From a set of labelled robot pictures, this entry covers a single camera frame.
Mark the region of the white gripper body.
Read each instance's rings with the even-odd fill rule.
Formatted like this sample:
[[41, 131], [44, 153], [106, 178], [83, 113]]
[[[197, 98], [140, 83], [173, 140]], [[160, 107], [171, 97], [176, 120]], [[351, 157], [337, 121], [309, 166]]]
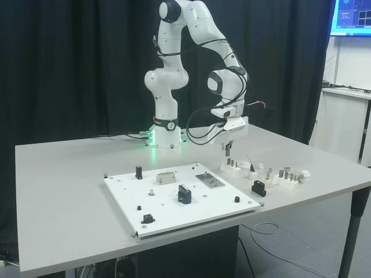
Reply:
[[222, 128], [217, 128], [217, 136], [213, 139], [214, 144], [224, 144], [227, 145], [230, 141], [235, 141], [241, 137], [248, 134], [248, 126], [244, 125], [232, 130], [224, 130]]

